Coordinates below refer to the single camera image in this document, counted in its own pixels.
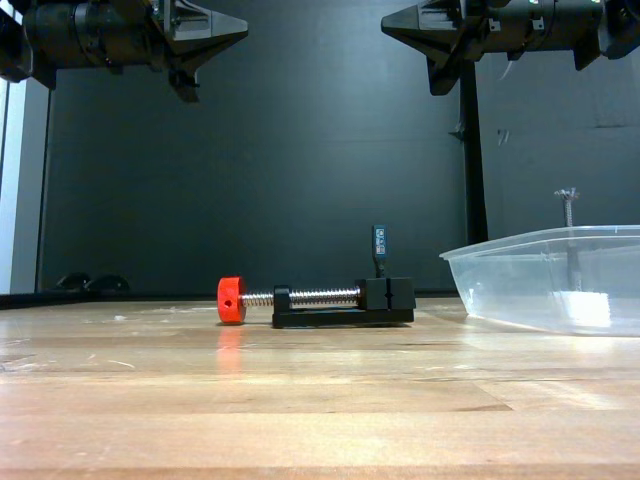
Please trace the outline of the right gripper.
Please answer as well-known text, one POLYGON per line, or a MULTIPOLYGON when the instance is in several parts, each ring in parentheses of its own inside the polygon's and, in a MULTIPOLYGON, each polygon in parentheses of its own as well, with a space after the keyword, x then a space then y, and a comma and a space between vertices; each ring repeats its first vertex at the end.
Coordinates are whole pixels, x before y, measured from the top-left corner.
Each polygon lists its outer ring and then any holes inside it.
POLYGON ((430 91, 445 95, 482 57, 488 17, 488 1, 423 1, 383 17, 381 30, 429 58, 430 91))

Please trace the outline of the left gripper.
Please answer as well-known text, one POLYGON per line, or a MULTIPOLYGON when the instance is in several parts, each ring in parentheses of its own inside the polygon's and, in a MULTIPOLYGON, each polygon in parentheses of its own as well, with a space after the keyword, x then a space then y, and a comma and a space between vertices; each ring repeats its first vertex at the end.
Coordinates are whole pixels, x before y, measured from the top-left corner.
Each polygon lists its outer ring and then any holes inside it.
POLYGON ((195 68, 249 33, 248 22, 191 1, 150 1, 148 41, 152 71, 168 80, 186 103, 198 101, 195 68))

